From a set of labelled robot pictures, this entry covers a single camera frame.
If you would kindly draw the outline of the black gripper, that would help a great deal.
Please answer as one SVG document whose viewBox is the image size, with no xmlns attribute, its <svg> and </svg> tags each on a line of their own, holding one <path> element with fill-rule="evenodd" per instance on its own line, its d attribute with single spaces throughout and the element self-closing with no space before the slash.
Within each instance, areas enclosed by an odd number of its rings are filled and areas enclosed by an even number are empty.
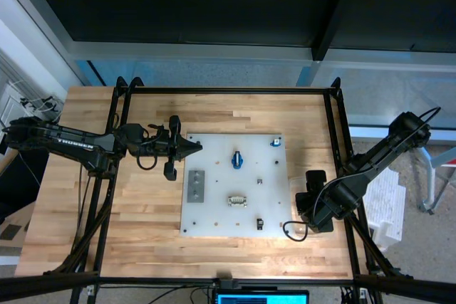
<svg viewBox="0 0 456 304">
<path fill-rule="evenodd" d="M 153 151 L 157 157 L 166 157 L 163 174 L 167 180 L 177 179 L 177 170 L 175 169 L 175 160 L 177 158 L 177 138 L 179 137 L 179 160 L 185 159 L 191 154 L 202 150 L 202 145 L 198 142 L 185 139 L 180 136 L 181 122 L 177 115 L 172 115 L 169 119 L 168 129 L 163 125 L 151 125 L 156 129 L 153 140 Z"/>
<path fill-rule="evenodd" d="M 326 173 L 323 170 L 310 170 L 306 172 L 306 188 L 310 196 L 310 208 L 307 217 L 309 219 L 309 228 L 314 233 L 330 233 L 333 231 L 332 219 L 325 223 L 317 223 L 316 215 L 320 209 L 325 209 L 323 195 L 321 191 L 326 183 Z"/>
</svg>

